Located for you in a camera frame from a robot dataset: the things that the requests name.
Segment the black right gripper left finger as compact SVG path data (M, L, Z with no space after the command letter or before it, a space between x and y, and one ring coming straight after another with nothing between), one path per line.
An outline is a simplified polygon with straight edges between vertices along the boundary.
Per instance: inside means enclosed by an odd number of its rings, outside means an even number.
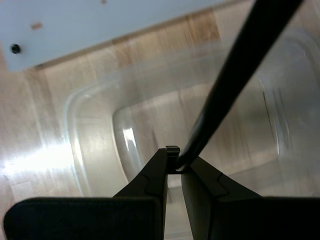
M9 240L162 240L168 154L159 149L113 197L35 197L4 215Z

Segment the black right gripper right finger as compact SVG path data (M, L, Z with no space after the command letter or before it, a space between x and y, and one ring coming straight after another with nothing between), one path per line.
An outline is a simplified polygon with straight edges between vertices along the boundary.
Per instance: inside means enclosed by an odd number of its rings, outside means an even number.
M198 157L181 175L195 240L318 240L320 200L264 197Z

